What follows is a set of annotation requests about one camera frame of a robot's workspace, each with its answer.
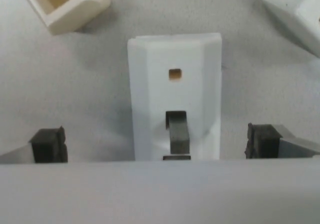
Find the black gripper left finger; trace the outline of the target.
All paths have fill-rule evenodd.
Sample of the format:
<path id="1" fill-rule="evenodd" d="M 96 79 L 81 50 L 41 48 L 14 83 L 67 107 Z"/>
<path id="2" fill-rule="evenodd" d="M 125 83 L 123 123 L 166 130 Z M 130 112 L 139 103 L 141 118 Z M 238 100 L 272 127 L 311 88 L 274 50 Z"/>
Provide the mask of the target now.
<path id="1" fill-rule="evenodd" d="M 68 148 L 64 127 L 39 129 L 28 144 L 0 155 L 2 164 L 67 163 Z"/>

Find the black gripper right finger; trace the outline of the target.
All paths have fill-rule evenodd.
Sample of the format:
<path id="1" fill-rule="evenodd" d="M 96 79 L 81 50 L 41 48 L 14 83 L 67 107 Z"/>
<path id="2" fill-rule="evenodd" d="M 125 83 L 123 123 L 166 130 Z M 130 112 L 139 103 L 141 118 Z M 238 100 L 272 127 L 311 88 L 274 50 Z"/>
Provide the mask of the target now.
<path id="1" fill-rule="evenodd" d="M 312 158 L 320 155 L 320 145 L 295 136 L 283 125 L 248 124 L 247 159 Z"/>

